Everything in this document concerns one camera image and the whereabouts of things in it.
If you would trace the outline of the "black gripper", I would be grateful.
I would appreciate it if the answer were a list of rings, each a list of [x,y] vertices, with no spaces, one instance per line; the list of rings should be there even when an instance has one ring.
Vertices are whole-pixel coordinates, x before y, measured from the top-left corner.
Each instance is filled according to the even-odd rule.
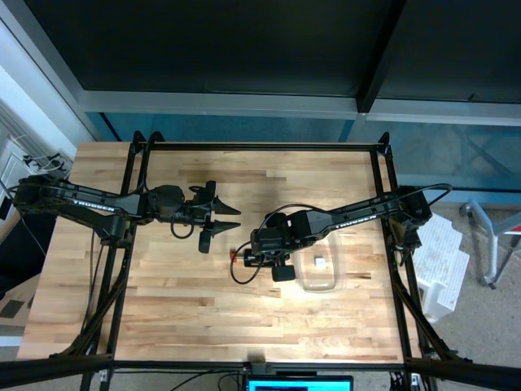
[[[289,255],[278,257],[271,268],[272,280],[274,282],[286,282],[295,279],[295,267],[290,261]]]
[[[207,181],[205,186],[193,185],[189,190],[194,194],[191,200],[185,201],[177,211],[177,223],[188,226],[190,231],[181,239],[189,238],[196,227],[201,228],[199,233],[199,252],[209,253],[212,237],[228,230],[240,227],[238,222],[211,222],[212,211],[220,215],[240,215],[241,212],[222,202],[215,196],[217,183]]]

